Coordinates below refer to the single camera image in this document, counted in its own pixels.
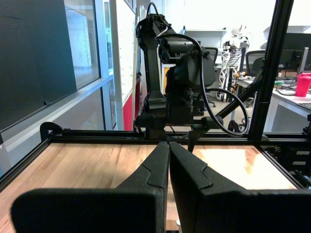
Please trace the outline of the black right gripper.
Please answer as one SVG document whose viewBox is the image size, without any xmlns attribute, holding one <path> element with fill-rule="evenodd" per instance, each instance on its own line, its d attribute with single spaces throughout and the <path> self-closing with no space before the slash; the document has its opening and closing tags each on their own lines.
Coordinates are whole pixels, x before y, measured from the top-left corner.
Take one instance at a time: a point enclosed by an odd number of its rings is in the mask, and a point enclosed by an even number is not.
<svg viewBox="0 0 311 233">
<path fill-rule="evenodd" d="M 148 140 L 167 141 L 165 127 L 191 126 L 188 138 L 188 151 L 193 152 L 199 138 L 207 132 L 223 126 L 223 119 L 216 116 L 216 121 L 210 116 L 204 116 L 205 103 L 201 95 L 194 93 L 161 93 L 147 94 L 141 114 L 136 117 L 136 128 L 145 128 Z"/>
</svg>

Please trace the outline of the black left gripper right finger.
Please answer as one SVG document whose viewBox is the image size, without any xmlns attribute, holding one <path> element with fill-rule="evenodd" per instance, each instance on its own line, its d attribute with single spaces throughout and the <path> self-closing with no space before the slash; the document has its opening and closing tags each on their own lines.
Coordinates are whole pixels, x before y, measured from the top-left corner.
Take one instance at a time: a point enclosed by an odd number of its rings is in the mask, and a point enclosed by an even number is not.
<svg viewBox="0 0 311 233">
<path fill-rule="evenodd" d="M 247 190 L 175 142 L 170 179 L 185 233 L 305 233 L 311 193 Z"/>
</svg>

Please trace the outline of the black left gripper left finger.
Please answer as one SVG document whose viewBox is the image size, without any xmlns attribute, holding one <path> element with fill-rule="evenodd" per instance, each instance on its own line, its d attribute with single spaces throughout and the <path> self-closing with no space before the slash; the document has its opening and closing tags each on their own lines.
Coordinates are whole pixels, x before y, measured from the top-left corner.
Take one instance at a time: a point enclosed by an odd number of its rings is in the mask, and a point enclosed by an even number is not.
<svg viewBox="0 0 311 233">
<path fill-rule="evenodd" d="M 15 199 L 18 233 L 163 233 L 166 228 L 169 147 L 160 142 L 114 189 L 44 188 Z"/>
</svg>

